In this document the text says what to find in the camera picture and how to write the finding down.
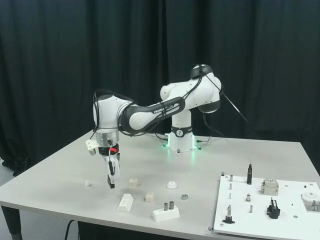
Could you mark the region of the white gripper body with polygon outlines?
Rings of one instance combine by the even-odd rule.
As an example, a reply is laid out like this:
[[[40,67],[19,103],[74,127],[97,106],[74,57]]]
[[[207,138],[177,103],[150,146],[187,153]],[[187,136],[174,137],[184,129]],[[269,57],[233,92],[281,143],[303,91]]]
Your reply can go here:
[[[103,163],[107,170],[107,175],[116,182],[116,179],[120,177],[120,154],[101,155]]]

